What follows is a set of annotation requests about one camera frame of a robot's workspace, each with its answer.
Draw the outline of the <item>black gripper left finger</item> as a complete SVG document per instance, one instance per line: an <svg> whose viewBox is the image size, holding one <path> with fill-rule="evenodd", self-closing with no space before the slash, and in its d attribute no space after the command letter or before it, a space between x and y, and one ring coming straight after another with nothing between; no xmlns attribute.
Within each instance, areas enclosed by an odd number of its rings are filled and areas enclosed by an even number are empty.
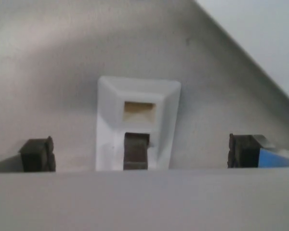
<svg viewBox="0 0 289 231"><path fill-rule="evenodd" d="M0 161L0 173L55 172L56 159L51 136L27 140L18 152Z"/></svg>

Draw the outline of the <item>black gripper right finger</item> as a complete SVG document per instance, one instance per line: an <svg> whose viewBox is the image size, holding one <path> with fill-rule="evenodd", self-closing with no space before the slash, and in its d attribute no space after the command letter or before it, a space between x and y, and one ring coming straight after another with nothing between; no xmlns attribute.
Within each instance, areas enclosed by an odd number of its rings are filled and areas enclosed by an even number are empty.
<svg viewBox="0 0 289 231"><path fill-rule="evenodd" d="M289 150L279 149L264 135L229 135L229 168L289 167Z"/></svg>

